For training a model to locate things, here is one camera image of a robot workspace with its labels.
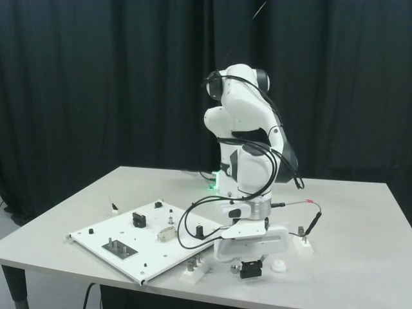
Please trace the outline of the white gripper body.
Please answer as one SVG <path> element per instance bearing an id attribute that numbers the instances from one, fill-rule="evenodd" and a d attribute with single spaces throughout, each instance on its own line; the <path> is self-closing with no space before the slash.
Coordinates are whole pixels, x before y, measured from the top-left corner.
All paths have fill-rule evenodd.
<path id="1" fill-rule="evenodd" d="M 271 225 L 263 236 L 254 238 L 220 239 L 214 243 L 214 258 L 232 261 L 279 254 L 289 249 L 289 230 L 285 225 Z"/>

